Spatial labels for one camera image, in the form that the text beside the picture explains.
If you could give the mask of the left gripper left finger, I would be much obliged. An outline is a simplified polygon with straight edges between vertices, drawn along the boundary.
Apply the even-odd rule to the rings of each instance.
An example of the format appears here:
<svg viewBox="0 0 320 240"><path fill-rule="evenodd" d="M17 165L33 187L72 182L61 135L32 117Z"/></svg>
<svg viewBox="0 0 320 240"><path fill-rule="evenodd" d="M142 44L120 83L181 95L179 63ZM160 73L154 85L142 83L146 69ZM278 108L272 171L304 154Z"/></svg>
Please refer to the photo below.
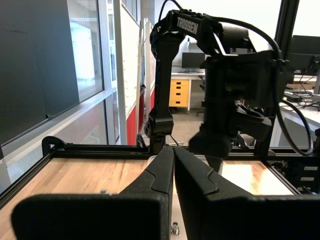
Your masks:
<svg viewBox="0 0 320 240"><path fill-rule="evenodd" d="M11 213L19 240L168 240L174 151L165 146L118 194L38 194Z"/></svg>

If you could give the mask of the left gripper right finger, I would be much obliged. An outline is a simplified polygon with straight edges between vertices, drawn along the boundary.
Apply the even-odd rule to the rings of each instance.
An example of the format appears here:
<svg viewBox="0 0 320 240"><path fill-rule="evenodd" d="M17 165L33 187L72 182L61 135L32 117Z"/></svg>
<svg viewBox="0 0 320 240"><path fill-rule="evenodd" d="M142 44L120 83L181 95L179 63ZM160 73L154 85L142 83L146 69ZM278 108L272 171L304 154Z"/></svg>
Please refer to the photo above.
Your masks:
<svg viewBox="0 0 320 240"><path fill-rule="evenodd" d="M175 186L190 240L317 240L318 195L253 195L182 147Z"/></svg>

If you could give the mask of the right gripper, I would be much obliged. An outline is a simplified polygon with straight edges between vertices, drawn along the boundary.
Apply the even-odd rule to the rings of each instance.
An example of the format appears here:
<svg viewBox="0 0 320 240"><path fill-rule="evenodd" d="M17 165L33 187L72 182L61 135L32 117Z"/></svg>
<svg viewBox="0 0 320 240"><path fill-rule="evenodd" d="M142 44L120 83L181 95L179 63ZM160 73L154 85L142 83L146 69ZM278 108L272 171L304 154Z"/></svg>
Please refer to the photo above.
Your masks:
<svg viewBox="0 0 320 240"><path fill-rule="evenodd" d="M238 134L232 119L237 106L233 101L203 102L203 122L197 132L189 140L189 151L206 156L208 165L215 172L223 171L223 158L231 151L231 142Z"/></svg>

